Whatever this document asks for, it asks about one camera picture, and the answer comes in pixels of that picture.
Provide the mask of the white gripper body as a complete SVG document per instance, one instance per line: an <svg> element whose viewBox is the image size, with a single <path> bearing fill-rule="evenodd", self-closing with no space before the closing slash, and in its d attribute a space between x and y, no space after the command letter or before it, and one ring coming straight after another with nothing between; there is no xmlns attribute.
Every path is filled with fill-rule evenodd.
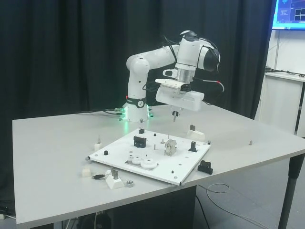
<svg viewBox="0 0 305 229"><path fill-rule="evenodd" d="M196 91L174 91L173 89L161 86L156 94L156 101L168 104L172 111L199 111L204 93Z"/></svg>

